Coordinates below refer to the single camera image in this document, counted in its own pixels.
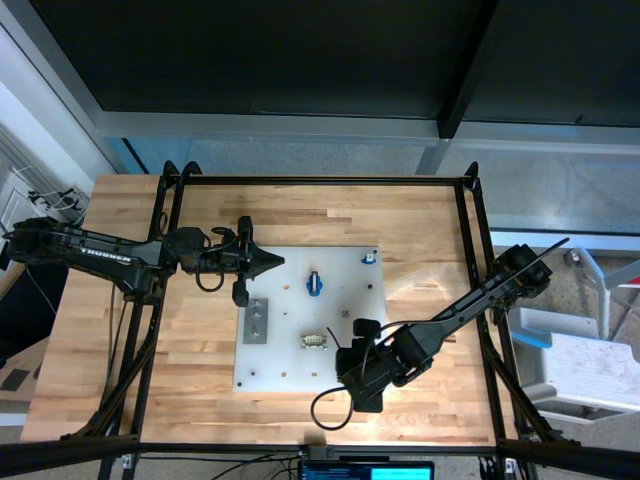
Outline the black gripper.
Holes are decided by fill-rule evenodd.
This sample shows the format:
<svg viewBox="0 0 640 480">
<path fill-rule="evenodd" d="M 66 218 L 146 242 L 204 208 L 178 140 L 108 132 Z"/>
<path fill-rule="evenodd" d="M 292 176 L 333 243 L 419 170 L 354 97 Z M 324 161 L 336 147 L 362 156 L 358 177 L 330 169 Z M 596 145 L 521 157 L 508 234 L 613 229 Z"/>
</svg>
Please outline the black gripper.
<svg viewBox="0 0 640 480">
<path fill-rule="evenodd" d="M 255 277 L 283 265 L 284 258 L 277 249 L 253 242 L 253 223 L 249 216 L 239 218 L 236 232 L 222 226 L 212 228 L 211 232 L 220 236 L 221 241 L 205 248 L 202 272 L 218 275 L 219 283 L 215 287 L 202 286 L 202 291 L 215 293 L 221 290 L 225 275 L 234 274 L 232 300 L 236 306 L 246 307 L 249 303 L 246 281 L 253 278 L 250 273 L 252 258 Z"/>
<path fill-rule="evenodd" d="M 381 413 L 395 365 L 392 341 L 381 339 L 382 325 L 376 320 L 356 319 L 353 334 L 351 348 L 336 352 L 336 367 L 350 368 L 339 381 L 350 391 L 355 412 Z"/>
</svg>

